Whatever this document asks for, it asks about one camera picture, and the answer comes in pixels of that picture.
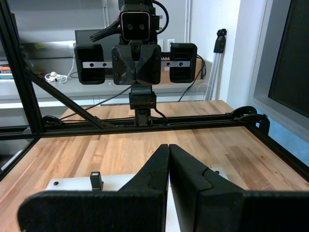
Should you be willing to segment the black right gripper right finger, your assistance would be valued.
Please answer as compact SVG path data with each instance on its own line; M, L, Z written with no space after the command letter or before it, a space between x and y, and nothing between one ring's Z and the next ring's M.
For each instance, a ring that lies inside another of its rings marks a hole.
M183 232L306 232L306 191L248 191L178 145L170 145L170 184Z

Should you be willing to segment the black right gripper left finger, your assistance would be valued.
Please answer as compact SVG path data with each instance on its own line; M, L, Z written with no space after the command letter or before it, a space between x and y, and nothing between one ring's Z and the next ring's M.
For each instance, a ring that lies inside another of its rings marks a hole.
M160 145L118 191L42 191L19 206L25 232L163 232L169 146Z

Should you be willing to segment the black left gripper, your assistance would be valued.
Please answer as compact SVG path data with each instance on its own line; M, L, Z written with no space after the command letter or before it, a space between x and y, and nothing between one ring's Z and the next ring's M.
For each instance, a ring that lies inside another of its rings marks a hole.
M169 52L162 52L157 44L116 45L111 60L105 60L100 44L78 45L74 52L83 85L102 84L107 75L116 85L157 85L163 67L169 68L172 83L191 83L195 79L197 46L193 43L172 43Z

